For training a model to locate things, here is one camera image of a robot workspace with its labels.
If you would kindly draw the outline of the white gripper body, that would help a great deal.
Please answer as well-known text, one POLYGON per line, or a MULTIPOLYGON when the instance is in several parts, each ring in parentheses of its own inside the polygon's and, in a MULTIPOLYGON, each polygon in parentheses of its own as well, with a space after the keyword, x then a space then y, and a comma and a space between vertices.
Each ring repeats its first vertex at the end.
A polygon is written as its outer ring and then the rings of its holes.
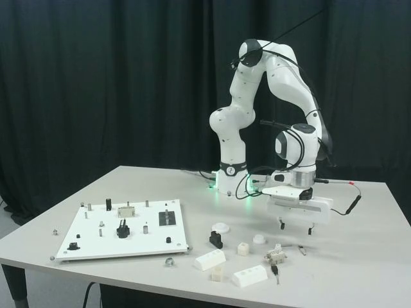
POLYGON ((304 221, 313 224, 328 224, 332 199, 313 197, 310 200, 286 201, 268 199, 268 212, 287 221, 304 221))

